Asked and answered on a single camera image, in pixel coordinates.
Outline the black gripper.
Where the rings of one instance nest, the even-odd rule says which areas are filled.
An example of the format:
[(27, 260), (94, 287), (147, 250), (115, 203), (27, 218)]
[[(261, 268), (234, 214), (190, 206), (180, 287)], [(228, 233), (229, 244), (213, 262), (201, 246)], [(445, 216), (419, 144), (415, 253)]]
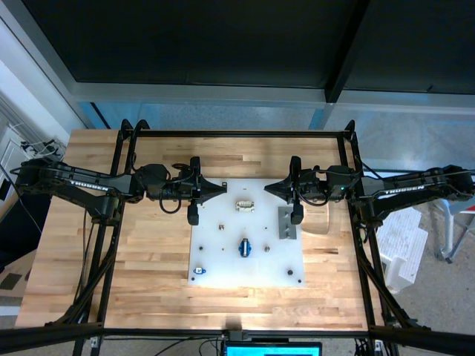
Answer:
[(314, 169), (302, 169), (301, 159), (293, 156), (290, 161), (290, 177), (279, 182), (268, 184), (264, 187), (266, 193), (272, 194), (286, 203), (290, 203), (291, 192), (291, 223), (300, 225), (304, 219), (304, 207), (302, 203), (313, 207), (321, 207), (328, 203), (324, 182), (317, 177), (319, 167)]
[[(187, 220), (190, 225), (199, 224), (198, 203), (201, 193), (200, 184), (200, 158), (194, 156), (190, 159), (189, 169), (183, 173), (184, 181), (180, 183), (179, 192), (181, 200), (189, 202)], [(221, 179), (202, 178), (202, 203), (227, 192), (227, 182)]]

